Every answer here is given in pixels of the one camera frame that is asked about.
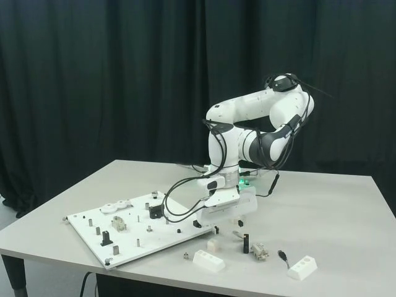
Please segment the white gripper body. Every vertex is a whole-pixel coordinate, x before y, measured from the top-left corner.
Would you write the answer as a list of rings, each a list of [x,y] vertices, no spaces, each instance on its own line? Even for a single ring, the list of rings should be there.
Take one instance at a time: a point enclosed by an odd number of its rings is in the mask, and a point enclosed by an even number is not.
[[[202,226],[216,225],[225,220],[239,218],[257,210],[255,189],[217,189],[197,212]]]

